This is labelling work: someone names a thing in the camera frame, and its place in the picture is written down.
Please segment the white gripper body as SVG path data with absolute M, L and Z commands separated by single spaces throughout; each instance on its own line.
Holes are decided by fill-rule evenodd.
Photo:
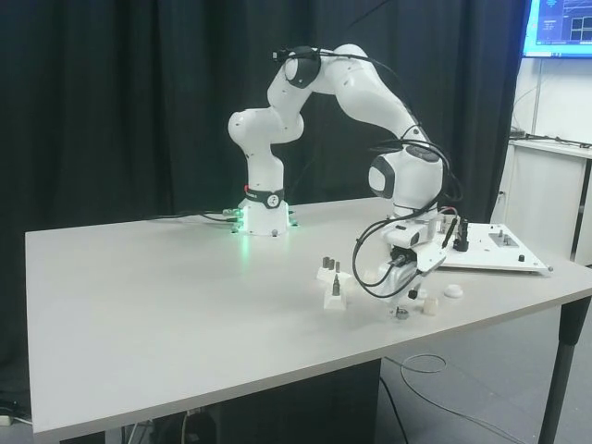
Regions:
M 419 293 L 419 274 L 417 262 L 412 261 L 401 266 L 391 267 L 391 263 L 383 263 L 378 268 L 378 277 L 386 277 L 376 287 L 376 294 L 383 302 L 396 304 L 400 298 L 414 300 Z

